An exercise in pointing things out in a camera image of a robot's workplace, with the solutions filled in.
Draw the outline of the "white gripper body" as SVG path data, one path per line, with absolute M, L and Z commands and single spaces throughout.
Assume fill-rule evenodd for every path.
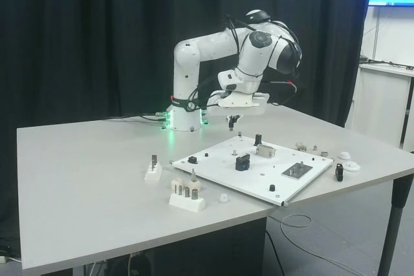
M 260 115 L 265 112 L 268 99 L 269 95 L 265 93 L 244 94 L 233 92 L 218 101 L 217 115 Z

